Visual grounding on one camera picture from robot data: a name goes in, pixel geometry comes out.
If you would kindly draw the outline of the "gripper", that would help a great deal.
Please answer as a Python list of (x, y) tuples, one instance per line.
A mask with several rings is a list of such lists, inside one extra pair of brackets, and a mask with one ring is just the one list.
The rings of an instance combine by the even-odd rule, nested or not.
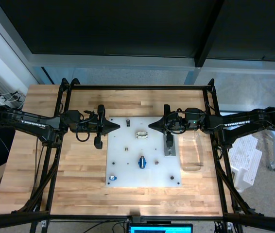
[(158, 131), (166, 136), (166, 147), (171, 148), (174, 145), (174, 134), (182, 134), (186, 131), (186, 123), (184, 119), (179, 115), (182, 112), (181, 108), (176, 111), (171, 111), (168, 104), (164, 105), (164, 116), (149, 124), (149, 128)]
[(103, 148), (103, 142), (101, 136), (103, 134), (103, 126), (105, 125), (104, 134), (109, 134), (112, 131), (118, 130), (120, 128), (119, 124), (113, 123), (112, 121), (107, 120), (105, 117), (105, 107), (100, 104), (97, 108), (97, 113), (90, 111), (85, 111), (89, 113), (89, 117), (86, 120), (86, 128), (89, 133), (95, 133), (94, 137), (94, 146), (97, 149)]

